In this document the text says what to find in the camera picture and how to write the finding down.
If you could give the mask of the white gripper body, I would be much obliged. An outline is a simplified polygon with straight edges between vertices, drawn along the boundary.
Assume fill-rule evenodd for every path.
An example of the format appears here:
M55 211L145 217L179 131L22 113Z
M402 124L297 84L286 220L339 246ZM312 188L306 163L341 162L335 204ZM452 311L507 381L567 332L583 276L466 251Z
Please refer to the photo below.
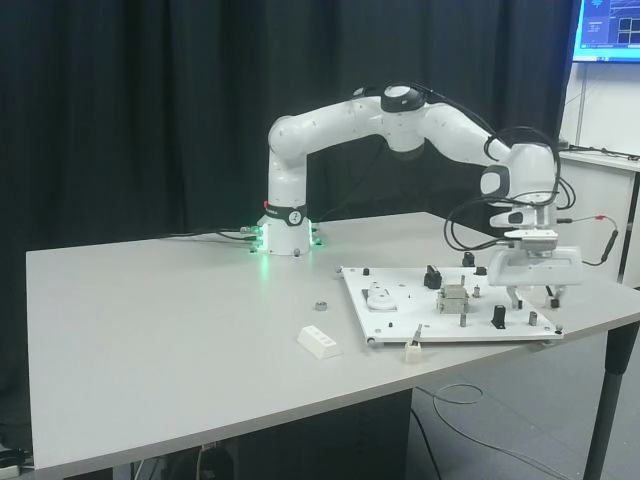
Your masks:
M558 247L547 256L532 256L526 250L496 251L487 270L488 283L497 287L572 286L583 281L583 263L578 247Z

